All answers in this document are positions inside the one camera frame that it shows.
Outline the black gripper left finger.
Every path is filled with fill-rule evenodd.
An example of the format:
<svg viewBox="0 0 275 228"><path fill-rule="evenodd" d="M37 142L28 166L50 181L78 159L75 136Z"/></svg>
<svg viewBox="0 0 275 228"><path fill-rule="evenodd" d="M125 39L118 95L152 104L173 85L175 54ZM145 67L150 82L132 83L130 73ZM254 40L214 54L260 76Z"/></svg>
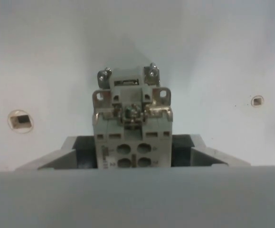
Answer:
<svg viewBox="0 0 275 228"><path fill-rule="evenodd" d="M93 136L69 136L60 149L30 161L17 170L71 170L96 169L95 140Z"/></svg>

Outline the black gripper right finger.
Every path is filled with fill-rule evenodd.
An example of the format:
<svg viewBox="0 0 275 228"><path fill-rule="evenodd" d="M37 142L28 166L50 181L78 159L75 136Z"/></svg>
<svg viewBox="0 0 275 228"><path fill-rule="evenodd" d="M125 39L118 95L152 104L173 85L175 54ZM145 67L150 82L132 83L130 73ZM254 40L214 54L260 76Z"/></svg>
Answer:
<svg viewBox="0 0 275 228"><path fill-rule="evenodd" d="M172 167L207 167L225 165L247 167L247 161L208 147L200 134L174 134L172 136Z"/></svg>

